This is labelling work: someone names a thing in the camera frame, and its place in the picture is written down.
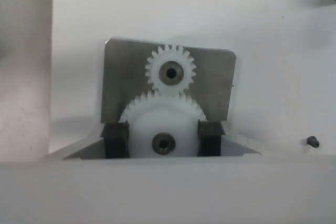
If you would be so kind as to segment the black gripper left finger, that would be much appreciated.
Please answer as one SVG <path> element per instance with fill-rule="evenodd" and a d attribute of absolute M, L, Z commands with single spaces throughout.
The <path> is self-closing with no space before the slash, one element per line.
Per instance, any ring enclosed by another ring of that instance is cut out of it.
<path fill-rule="evenodd" d="M 129 124 L 104 124 L 99 137 L 76 147 L 65 159 L 123 159 L 129 158 Z"/>

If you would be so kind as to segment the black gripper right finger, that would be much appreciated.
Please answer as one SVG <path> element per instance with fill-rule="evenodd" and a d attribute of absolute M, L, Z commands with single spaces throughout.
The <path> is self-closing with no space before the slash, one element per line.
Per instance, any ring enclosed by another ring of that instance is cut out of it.
<path fill-rule="evenodd" d="M 221 122 L 198 121 L 198 156 L 244 156 L 261 155 L 261 151 L 231 140 Z"/>

